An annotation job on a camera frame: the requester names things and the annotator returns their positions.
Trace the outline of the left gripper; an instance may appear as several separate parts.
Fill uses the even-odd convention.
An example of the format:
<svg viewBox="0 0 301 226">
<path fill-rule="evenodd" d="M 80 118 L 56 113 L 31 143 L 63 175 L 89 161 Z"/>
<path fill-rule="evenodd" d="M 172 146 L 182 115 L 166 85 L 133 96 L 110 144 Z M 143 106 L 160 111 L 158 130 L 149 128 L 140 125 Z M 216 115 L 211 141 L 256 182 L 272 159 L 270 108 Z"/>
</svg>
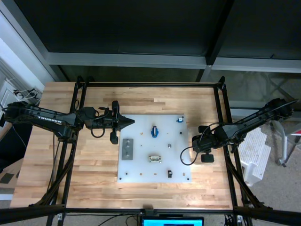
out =
<svg viewBox="0 0 301 226">
<path fill-rule="evenodd" d="M 112 132 L 110 133 L 110 141 L 112 144 L 118 144 L 118 121 L 119 121 L 119 103 L 117 100 L 112 102 Z M 134 120 L 125 116 L 120 116 L 120 128 L 123 129 L 127 126 L 134 124 Z"/>
</svg>

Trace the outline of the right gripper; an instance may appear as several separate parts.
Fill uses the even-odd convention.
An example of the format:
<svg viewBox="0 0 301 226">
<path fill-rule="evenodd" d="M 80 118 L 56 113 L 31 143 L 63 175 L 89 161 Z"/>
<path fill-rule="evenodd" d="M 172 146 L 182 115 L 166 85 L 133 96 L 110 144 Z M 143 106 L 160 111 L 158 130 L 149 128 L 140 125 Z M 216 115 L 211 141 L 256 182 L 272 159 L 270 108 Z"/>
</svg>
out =
<svg viewBox="0 0 301 226">
<path fill-rule="evenodd" d="M 197 154 L 201 154 L 202 163 L 213 163 L 214 155 L 211 153 L 211 148 L 214 144 L 214 136 L 210 130 L 210 126 L 199 126 L 198 136 L 192 138 L 192 148 Z"/>
</svg>

